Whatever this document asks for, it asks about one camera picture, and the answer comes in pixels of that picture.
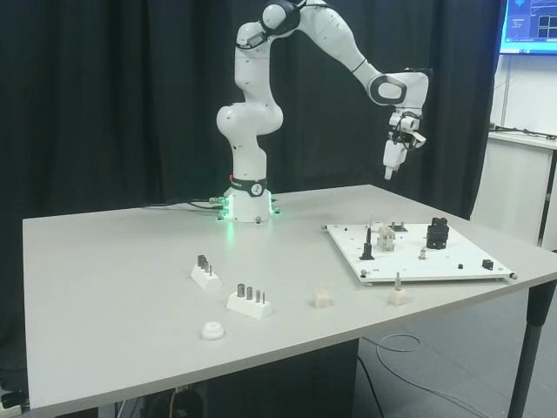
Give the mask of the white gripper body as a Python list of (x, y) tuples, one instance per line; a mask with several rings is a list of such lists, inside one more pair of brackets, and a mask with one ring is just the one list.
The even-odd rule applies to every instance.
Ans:
[(383, 165), (389, 170), (398, 170), (405, 162), (407, 155), (406, 144), (403, 142), (394, 142), (389, 139), (386, 141)]

